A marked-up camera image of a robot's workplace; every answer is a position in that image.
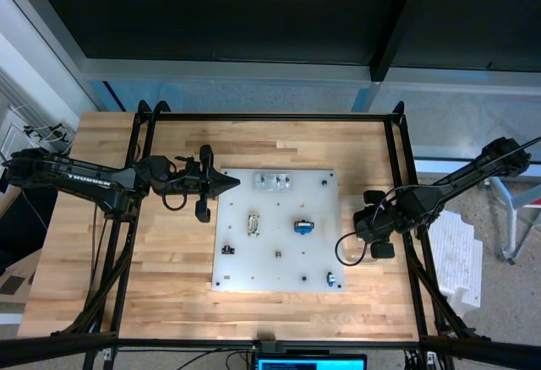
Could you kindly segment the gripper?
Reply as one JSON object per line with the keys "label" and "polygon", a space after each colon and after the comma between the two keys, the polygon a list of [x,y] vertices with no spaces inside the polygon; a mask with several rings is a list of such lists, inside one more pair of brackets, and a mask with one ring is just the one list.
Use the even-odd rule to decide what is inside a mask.
{"label": "gripper", "polygon": [[[381,211],[382,203],[385,201],[384,191],[366,191],[364,193],[364,201],[369,207],[370,220]],[[390,233],[385,232],[383,235],[373,235],[370,243],[370,253],[373,259],[390,259],[394,258],[394,247],[389,240]]]}
{"label": "gripper", "polygon": [[189,174],[185,178],[187,194],[197,194],[199,200],[195,203],[195,216],[200,222],[210,222],[210,209],[208,199],[213,198],[211,184],[213,180],[218,183],[214,187],[214,198],[240,185],[240,180],[232,176],[228,170],[214,169],[214,153],[208,144],[199,150],[199,162],[193,162]]}

